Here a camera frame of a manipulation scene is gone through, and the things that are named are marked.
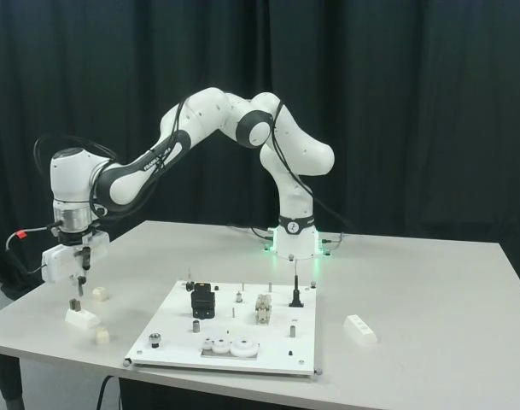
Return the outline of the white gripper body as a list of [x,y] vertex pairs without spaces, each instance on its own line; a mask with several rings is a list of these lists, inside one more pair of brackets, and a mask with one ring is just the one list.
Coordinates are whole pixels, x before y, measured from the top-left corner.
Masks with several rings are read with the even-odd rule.
[[88,272],[82,269],[81,249],[84,246],[91,248],[92,265],[108,255],[110,238],[107,232],[98,231],[94,233],[87,243],[66,246],[57,244],[55,247],[42,253],[41,275],[44,282],[55,283],[71,279],[74,284],[78,276],[87,276]]

